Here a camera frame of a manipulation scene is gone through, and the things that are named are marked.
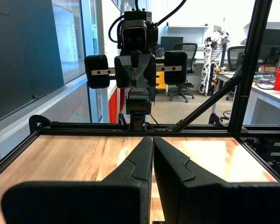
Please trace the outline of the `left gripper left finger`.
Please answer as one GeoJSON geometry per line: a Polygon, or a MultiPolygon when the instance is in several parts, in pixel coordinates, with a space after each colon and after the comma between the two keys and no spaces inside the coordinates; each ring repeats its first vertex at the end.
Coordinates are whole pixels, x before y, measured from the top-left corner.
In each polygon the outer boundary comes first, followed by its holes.
{"type": "Polygon", "coordinates": [[[144,137],[99,182],[22,182],[2,196],[8,224],[149,223],[153,141],[144,137]]]}

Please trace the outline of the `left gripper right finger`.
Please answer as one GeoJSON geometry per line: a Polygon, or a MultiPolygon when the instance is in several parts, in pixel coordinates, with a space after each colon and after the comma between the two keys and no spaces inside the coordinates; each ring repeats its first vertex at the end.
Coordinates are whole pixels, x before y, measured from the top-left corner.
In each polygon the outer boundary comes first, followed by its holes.
{"type": "Polygon", "coordinates": [[[154,174],[167,224],[280,224],[280,182],[226,182],[161,137],[154,174]]]}

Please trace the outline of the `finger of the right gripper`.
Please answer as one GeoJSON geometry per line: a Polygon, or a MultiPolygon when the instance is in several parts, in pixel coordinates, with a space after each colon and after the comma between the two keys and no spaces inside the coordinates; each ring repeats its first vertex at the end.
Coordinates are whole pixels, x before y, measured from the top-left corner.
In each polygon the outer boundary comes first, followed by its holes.
{"type": "Polygon", "coordinates": [[[115,77],[118,88],[136,87],[134,72],[130,56],[117,56],[114,58],[115,77]]]}
{"type": "Polygon", "coordinates": [[[133,87],[155,87],[156,59],[154,54],[139,56],[138,66],[133,76],[133,87]]]}

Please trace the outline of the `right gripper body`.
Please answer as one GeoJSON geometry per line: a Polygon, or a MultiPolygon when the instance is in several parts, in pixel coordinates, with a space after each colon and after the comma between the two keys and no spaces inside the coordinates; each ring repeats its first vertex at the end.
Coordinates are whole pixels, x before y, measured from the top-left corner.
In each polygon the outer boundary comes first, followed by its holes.
{"type": "MultiPolygon", "coordinates": [[[[135,74],[139,54],[131,56],[133,72],[135,74]]],[[[156,73],[164,72],[165,84],[183,84],[187,76],[187,59],[185,51],[168,51],[164,59],[156,59],[156,73]]],[[[103,89],[110,85],[111,80],[116,81],[115,66],[108,67],[107,57],[105,55],[88,56],[84,59],[85,70],[89,86],[93,89],[103,89]]]]}

